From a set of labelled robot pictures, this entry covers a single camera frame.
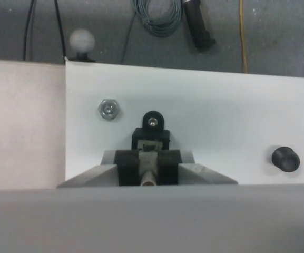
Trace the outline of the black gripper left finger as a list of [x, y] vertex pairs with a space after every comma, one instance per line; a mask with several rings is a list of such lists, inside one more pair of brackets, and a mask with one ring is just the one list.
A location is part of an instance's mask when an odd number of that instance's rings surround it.
[[101, 163], [60, 183], [59, 188], [138, 186], [139, 151], [107, 150]]

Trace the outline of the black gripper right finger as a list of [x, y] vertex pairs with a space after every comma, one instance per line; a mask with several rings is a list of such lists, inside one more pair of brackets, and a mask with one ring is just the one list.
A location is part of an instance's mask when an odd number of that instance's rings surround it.
[[186, 150], [159, 151], [156, 180], [161, 186], [238, 184], [236, 180], [196, 163], [192, 151]]

